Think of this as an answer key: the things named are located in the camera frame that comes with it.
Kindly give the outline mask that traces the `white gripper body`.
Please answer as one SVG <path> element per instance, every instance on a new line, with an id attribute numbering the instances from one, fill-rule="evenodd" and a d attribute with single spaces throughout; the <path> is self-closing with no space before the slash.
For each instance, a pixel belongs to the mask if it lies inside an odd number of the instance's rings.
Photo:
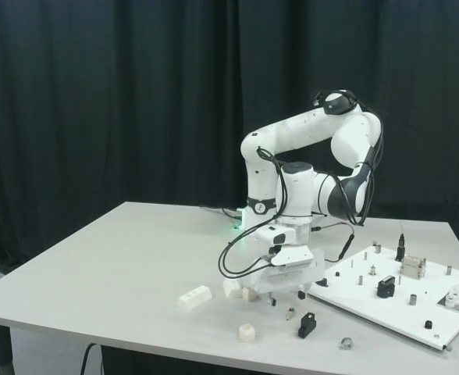
<path id="1" fill-rule="evenodd" d="M 282 267 L 266 267 L 251 275 L 251 288 L 258 294 L 267 294 L 284 289 L 308 291 L 313 283 L 323 279 L 325 260 L 314 258 L 307 266 L 285 270 Z"/>

